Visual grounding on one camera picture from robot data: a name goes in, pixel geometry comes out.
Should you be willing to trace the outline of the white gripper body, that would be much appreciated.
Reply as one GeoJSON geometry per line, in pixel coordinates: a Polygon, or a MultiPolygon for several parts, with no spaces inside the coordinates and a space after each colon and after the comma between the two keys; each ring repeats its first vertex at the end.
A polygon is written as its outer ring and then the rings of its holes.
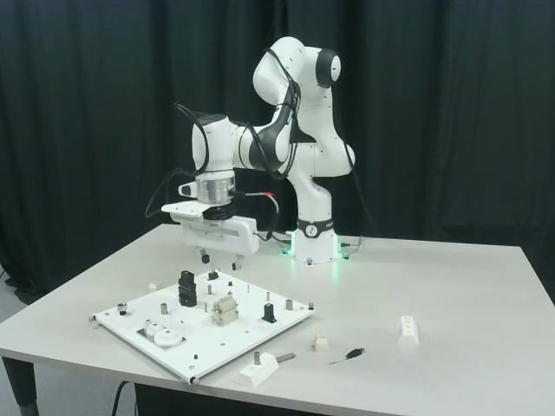
{"type": "Polygon", "coordinates": [[[232,254],[254,254],[259,249],[257,221],[254,218],[234,216],[224,221],[185,219],[181,221],[186,244],[205,250],[232,254]]]}

